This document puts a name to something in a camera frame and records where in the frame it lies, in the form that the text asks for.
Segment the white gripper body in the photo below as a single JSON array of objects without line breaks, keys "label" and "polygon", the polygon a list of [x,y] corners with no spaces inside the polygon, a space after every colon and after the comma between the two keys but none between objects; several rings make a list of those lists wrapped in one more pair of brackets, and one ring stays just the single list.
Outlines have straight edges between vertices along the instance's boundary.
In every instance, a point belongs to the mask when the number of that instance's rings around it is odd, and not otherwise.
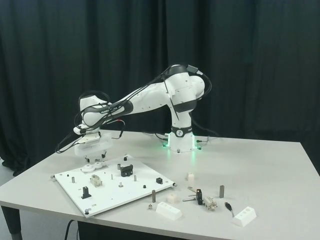
[{"label": "white gripper body", "polygon": [[76,143],[74,153],[77,156],[89,156],[106,152],[113,145],[113,140],[111,136],[85,136]]}]

